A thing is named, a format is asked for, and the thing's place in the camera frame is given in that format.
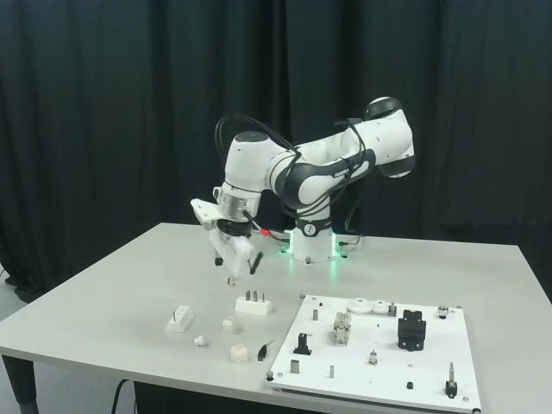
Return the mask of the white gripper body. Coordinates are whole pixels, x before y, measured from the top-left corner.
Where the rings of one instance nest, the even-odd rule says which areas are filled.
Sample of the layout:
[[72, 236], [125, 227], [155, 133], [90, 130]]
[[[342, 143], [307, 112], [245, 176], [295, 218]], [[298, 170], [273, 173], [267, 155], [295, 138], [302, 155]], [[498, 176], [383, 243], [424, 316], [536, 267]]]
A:
[[222, 266], [230, 276], [244, 277], [250, 273], [252, 244], [245, 236], [231, 236], [223, 232], [210, 232], [210, 243], [215, 254], [223, 257]]

